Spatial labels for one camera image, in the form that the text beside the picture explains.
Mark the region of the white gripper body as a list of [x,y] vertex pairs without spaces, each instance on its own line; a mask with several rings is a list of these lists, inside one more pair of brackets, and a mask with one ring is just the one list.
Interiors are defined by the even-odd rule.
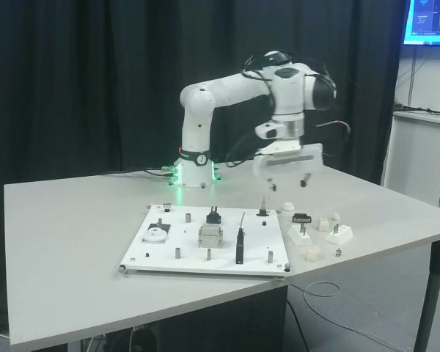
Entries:
[[287,172],[312,174],[323,166],[323,145],[299,142],[273,142],[253,157],[253,174],[261,180],[273,180]]

